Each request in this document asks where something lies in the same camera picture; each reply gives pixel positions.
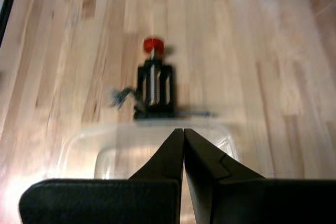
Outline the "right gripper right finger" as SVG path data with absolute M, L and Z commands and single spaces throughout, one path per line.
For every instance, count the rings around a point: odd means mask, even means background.
M 335 223 L 335 181 L 271 179 L 191 129 L 184 165 L 197 223 Z

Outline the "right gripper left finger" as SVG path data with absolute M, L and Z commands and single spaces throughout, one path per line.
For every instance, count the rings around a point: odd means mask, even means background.
M 183 130 L 128 179 L 48 179 L 19 200 L 23 223 L 179 223 Z

